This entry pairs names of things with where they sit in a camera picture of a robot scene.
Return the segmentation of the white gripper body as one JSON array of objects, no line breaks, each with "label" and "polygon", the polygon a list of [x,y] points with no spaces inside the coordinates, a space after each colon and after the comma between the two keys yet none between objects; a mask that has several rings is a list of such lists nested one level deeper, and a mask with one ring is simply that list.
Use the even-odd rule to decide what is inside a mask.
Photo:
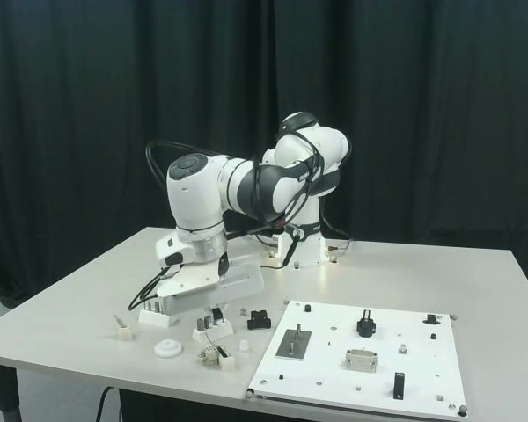
[{"label": "white gripper body", "polygon": [[208,272],[184,268],[165,283],[165,314],[175,317],[198,309],[223,308],[263,289],[259,265],[231,265],[215,282],[209,280]]}]

